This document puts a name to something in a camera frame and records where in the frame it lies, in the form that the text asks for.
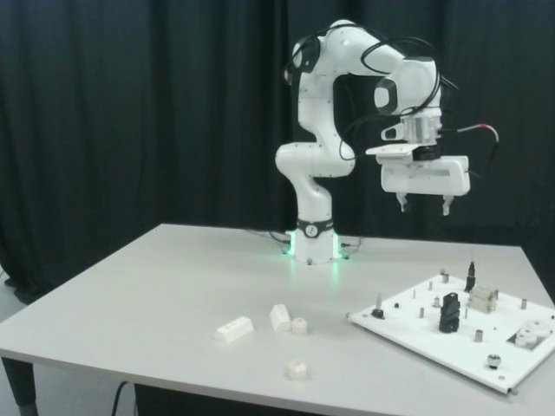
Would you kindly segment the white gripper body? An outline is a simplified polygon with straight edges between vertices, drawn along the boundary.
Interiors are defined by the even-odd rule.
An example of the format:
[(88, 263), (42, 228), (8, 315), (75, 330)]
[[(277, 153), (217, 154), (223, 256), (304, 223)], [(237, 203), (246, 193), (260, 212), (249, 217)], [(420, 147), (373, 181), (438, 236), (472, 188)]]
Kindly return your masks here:
[(385, 192), (402, 194), (467, 194), (470, 190), (467, 156), (443, 156), (429, 161), (382, 166)]

